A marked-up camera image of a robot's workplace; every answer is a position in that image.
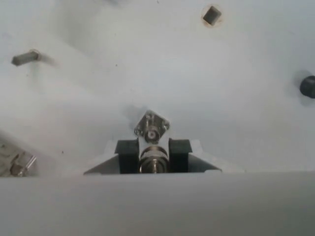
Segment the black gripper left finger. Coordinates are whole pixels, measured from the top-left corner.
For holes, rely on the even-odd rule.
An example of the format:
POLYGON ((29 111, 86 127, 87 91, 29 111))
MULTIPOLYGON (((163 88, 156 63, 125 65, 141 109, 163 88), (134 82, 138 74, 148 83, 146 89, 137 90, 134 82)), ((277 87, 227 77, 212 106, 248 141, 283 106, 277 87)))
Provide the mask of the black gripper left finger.
POLYGON ((137 174, 139 170, 139 140, 118 140, 114 156, 88 169, 83 175, 137 174))

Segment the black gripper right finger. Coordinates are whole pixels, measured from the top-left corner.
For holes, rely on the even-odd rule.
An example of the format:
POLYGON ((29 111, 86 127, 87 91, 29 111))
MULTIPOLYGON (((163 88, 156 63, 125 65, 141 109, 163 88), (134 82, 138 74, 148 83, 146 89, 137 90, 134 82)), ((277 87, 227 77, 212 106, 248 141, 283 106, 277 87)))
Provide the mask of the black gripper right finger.
POLYGON ((192 155, 192 147, 188 139, 169 139, 169 172, 170 173, 204 173, 220 171, 215 165, 192 155))

